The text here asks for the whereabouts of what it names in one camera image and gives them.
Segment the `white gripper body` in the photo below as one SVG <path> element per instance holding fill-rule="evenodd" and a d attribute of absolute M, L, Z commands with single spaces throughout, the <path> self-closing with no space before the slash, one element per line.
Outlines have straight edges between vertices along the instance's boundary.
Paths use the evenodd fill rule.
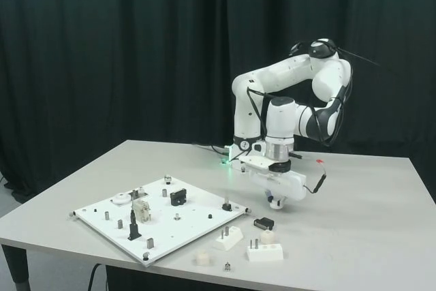
<path fill-rule="evenodd" d="M 261 187 L 267 196 L 302 200 L 306 197 L 306 176 L 292 171 L 286 173 L 251 172 L 250 181 Z"/>

